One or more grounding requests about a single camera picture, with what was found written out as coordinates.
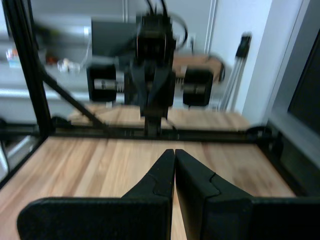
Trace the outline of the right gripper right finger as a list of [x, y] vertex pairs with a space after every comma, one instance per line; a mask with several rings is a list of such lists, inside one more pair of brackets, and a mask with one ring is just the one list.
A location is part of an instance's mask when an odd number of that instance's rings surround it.
[[182, 149], [176, 189], [189, 240], [317, 240], [318, 197], [257, 197]]

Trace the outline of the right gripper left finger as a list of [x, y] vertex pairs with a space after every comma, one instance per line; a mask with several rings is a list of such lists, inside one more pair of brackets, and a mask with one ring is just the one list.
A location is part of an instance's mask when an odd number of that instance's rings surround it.
[[165, 150], [125, 195], [46, 197], [19, 213], [22, 240], [168, 240], [171, 237], [175, 153]]

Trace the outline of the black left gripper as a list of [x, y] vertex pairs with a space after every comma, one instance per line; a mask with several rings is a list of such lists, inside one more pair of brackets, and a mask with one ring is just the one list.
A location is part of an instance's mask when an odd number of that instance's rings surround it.
[[94, 102], [114, 102], [118, 93], [126, 105], [140, 107], [140, 116], [151, 107], [161, 117], [168, 116], [173, 105], [176, 85], [180, 85], [183, 104], [205, 107], [209, 104], [214, 74], [208, 69], [187, 68], [182, 81], [169, 66], [132, 65], [117, 80], [115, 65], [92, 65], [87, 68], [89, 98]]

